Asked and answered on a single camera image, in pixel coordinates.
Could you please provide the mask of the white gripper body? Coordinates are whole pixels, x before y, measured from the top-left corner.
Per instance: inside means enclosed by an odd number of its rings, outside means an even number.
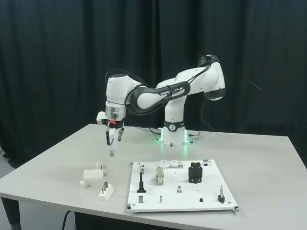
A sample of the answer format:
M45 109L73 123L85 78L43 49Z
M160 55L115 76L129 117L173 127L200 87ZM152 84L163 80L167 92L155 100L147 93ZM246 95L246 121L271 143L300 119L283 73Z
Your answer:
M124 128L108 128L108 144L121 141Z

